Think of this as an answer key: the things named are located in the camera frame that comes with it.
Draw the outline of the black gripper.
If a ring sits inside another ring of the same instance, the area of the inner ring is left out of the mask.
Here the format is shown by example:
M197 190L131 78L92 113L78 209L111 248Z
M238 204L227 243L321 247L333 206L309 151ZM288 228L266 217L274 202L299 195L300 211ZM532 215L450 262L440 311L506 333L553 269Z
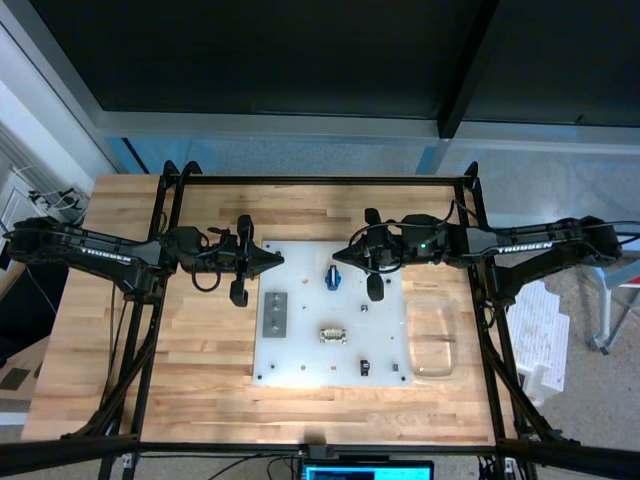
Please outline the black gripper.
M245 288L245 280L249 276L249 263L252 262L252 277L258 277L264 272L284 263L284 257L279 253L260 248L253 243L254 224L249 215L241 215L237 221L236 234L225 230L220 237L219 244L213 249L212 265L216 281L216 290L223 273L235 275L230 284L229 298L235 306L247 306L249 294Z
M365 222L369 227L367 233L349 241L333 254L333 259L369 273L367 294L371 301L378 302L384 299L383 273L393 273L402 267L406 247L402 235L389 230L397 227L397 222L393 219L383 222L377 209L365 210Z

